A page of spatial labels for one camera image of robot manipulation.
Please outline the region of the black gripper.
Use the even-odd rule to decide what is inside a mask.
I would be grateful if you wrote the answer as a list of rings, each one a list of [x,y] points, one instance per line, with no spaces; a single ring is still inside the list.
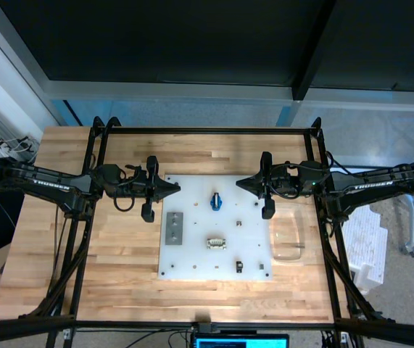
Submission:
[[[236,182],[236,186],[240,189],[253,194],[257,198],[261,197],[264,199],[265,203],[262,208],[262,218],[264,220],[271,219],[276,212],[276,203],[272,195],[284,199],[290,199],[291,196],[294,196],[294,186],[287,167],[287,164],[274,165],[272,154],[270,152],[263,152],[260,159],[262,178],[259,171]]]
[[[152,209],[153,202],[158,203],[181,190],[177,181],[172,181],[170,178],[164,180],[158,176],[158,170],[159,163],[157,158],[155,156],[149,156],[146,161],[146,169],[141,171],[133,184],[135,198],[145,199],[145,202],[141,206],[141,217],[144,222],[154,222],[155,213]]]

